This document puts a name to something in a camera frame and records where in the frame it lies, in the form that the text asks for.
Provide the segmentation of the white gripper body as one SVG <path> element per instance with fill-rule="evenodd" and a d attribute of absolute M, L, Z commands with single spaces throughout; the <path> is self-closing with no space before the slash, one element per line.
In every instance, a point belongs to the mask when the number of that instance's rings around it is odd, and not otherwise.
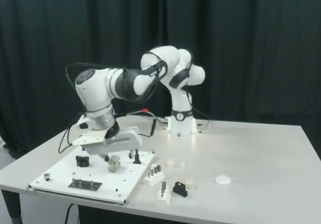
<path fill-rule="evenodd" d="M 81 136 L 81 147 L 89 155 L 102 155 L 111 152 L 130 151 L 142 146 L 138 127 L 121 130 L 114 137 L 106 139 L 105 131 L 88 131 Z"/>

